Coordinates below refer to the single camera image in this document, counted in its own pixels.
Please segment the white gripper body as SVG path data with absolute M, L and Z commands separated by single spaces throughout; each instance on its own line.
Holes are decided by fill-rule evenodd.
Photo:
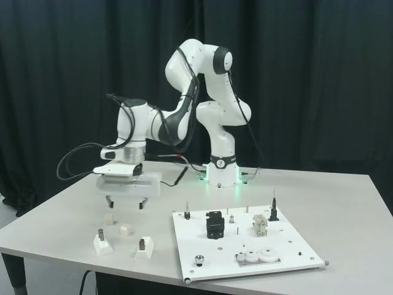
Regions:
M 162 173 L 145 172 L 139 176 L 101 175 L 96 181 L 96 191 L 105 196 L 158 197 Z

